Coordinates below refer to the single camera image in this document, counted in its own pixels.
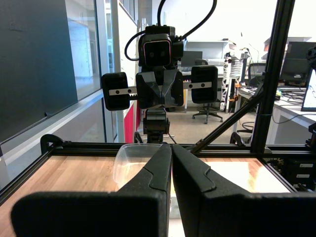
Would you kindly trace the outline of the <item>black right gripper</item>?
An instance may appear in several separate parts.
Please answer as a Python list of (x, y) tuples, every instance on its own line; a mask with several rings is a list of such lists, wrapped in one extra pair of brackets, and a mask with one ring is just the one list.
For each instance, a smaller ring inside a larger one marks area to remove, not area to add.
[(124, 72), (104, 74), (101, 78), (106, 108), (109, 111), (128, 109), (131, 100), (137, 100), (141, 109), (182, 106), (184, 90), (191, 90), (195, 104), (214, 103), (217, 100), (218, 69), (211, 65), (192, 67), (190, 75), (178, 69), (153, 71), (136, 75), (136, 85), (128, 86)]

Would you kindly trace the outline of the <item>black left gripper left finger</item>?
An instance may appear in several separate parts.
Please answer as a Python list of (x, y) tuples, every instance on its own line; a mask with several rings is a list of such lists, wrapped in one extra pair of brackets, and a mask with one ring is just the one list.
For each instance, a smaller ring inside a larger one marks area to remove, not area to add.
[(18, 237), (165, 237), (172, 152), (167, 144), (118, 191), (37, 192), (11, 211)]

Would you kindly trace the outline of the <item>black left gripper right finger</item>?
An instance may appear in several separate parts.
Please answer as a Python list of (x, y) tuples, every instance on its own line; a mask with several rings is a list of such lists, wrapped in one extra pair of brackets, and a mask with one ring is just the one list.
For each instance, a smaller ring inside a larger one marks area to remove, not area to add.
[(188, 237), (313, 237), (314, 193), (251, 193), (185, 148), (172, 147), (172, 177)]

